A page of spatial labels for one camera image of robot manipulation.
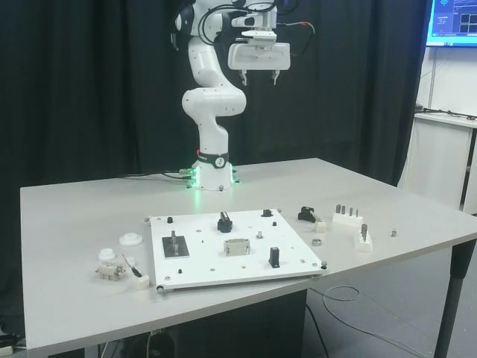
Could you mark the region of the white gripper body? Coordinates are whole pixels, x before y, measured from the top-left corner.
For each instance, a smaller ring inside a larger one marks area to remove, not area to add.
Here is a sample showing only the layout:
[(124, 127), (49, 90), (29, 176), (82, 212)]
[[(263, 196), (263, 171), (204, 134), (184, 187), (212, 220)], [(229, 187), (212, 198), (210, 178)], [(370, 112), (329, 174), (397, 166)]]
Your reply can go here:
[(260, 48), (257, 45), (236, 43), (230, 46), (227, 64), (233, 70), (288, 70), (291, 65), (290, 45), (275, 43)]

